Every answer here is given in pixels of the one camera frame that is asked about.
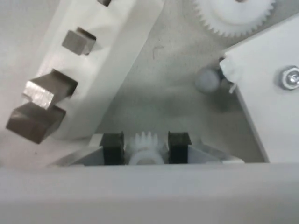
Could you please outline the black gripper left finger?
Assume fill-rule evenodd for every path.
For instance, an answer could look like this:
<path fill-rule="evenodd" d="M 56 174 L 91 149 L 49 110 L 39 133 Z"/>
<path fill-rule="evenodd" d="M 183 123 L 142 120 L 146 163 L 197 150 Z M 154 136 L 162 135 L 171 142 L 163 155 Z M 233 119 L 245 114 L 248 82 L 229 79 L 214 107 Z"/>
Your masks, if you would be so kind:
<path fill-rule="evenodd" d="M 124 133 L 101 133 L 71 154 L 68 165 L 122 165 L 124 163 Z"/>

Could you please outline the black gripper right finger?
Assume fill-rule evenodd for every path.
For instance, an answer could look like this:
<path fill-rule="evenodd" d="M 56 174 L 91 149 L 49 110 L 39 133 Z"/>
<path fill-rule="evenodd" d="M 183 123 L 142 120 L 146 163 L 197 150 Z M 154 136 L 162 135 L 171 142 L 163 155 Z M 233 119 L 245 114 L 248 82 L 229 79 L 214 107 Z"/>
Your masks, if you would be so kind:
<path fill-rule="evenodd" d="M 244 161 L 214 147 L 192 144 L 189 133 L 168 132 L 170 164 L 243 164 Z"/>

